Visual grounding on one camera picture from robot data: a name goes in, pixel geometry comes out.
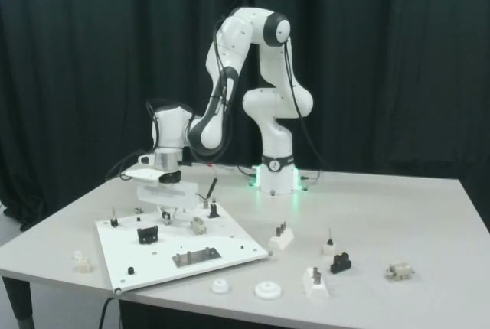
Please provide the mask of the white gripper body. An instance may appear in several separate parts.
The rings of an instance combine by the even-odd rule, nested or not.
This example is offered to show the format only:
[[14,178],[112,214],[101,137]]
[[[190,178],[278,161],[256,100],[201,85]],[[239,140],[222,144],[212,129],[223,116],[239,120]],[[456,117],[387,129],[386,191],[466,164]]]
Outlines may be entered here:
[[198,204],[198,185],[181,181],[176,184],[140,184],[137,197],[140,201],[162,208],[194,209]]

